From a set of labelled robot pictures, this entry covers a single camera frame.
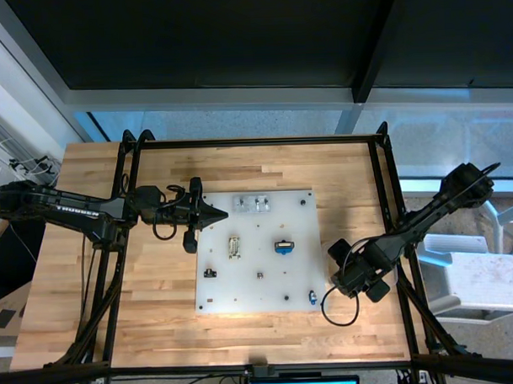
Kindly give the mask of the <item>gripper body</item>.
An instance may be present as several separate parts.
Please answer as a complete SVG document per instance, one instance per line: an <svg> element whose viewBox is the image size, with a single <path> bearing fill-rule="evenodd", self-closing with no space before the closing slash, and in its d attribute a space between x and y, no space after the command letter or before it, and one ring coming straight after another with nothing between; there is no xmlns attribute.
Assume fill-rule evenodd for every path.
<svg viewBox="0 0 513 384"><path fill-rule="evenodd" d="M187 253L196 253L198 249L196 233L202 228L200 221L200 205L203 200L201 178L192 178L187 190L177 184L169 185L166 189L176 194L169 202L173 224L187 226L183 235L184 250Z"/></svg>
<svg viewBox="0 0 513 384"><path fill-rule="evenodd" d="M331 282L349 298L364 293L379 302L389 292L382 277L388 273L388 261L376 245L376 237L366 237L354 245L343 238L329 248L329 257L338 265Z"/></svg>

